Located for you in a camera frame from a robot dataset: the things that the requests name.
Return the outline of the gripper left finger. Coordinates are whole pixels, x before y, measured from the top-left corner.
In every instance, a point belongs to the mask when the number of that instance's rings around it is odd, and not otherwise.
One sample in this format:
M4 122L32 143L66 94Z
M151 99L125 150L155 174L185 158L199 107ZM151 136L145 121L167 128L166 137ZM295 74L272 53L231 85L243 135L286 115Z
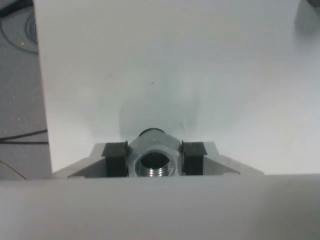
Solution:
M128 177L128 142L98 143L91 154L53 174L54 178Z

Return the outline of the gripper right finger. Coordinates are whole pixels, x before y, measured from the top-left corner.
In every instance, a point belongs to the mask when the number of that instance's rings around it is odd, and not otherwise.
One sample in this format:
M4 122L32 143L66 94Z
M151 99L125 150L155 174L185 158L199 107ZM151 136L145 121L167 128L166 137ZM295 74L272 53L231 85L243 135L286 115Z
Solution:
M263 176L264 173L219 153L214 142L183 142L183 173L186 176Z

